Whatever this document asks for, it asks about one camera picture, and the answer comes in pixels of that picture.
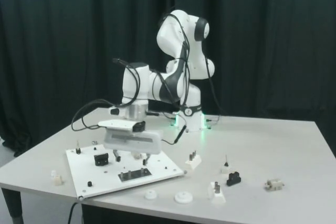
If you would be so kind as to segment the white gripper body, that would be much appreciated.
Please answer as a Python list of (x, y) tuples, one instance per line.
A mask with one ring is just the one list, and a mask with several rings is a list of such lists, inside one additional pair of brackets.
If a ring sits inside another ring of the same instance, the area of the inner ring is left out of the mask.
[(104, 146), (111, 150), (159, 154), (162, 149), (162, 131), (146, 130), (131, 133), (107, 129)]

